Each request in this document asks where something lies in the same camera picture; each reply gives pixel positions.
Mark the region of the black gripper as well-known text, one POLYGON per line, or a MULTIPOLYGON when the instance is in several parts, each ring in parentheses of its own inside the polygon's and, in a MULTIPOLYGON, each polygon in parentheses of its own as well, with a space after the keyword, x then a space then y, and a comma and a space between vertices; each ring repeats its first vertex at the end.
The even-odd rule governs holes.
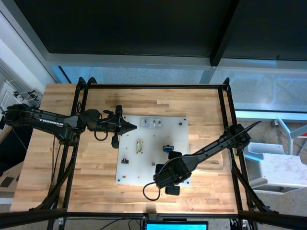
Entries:
POLYGON ((153 180, 158 188, 165 187, 167 195, 178 196, 180 194, 179 184, 190 176, 191 173, 183 161, 182 153, 169 151, 168 162, 156 165, 153 180))
POLYGON ((113 113, 112 111, 109 110, 104 110, 103 113, 107 114, 107 118, 103 118, 100 127, 101 127, 101 132, 106 133, 106 138, 109 133, 113 133, 113 137, 111 139, 111 146, 113 148, 119 148, 119 135, 120 135, 120 129, 121 126, 125 126, 122 129, 122 135, 125 133, 131 132, 133 130, 137 129, 137 126, 130 123, 129 121, 126 121, 125 118, 122 118, 122 106, 117 105, 115 112, 113 113))

